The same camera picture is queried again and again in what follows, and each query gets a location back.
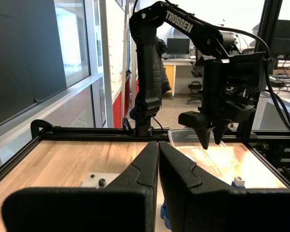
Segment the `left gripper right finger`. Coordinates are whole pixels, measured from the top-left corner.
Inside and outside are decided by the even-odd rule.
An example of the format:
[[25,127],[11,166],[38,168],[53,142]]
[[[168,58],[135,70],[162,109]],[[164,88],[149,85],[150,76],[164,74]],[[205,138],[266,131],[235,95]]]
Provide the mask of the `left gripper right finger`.
[[159,150],[173,232],[290,232],[290,188],[236,188],[166,142]]

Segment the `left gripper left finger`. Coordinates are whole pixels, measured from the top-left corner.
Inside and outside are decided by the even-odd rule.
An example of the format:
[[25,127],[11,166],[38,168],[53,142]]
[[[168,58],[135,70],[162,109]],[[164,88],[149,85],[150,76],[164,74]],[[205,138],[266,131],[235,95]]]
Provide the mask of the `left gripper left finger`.
[[103,188],[24,188],[3,202],[9,232],[152,232],[159,149],[149,142]]

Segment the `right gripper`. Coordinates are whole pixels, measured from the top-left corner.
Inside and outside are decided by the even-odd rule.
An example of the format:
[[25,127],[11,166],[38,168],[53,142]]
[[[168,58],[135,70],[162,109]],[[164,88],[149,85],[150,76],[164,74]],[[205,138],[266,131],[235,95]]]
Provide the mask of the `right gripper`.
[[265,89],[265,52],[241,54],[226,59],[200,58],[203,67],[203,97],[200,113],[206,120],[215,122],[213,127],[197,129],[196,134],[203,149],[208,149],[213,130],[215,143],[219,145],[229,121],[247,121],[255,113],[253,97],[245,97],[244,91],[259,93]]

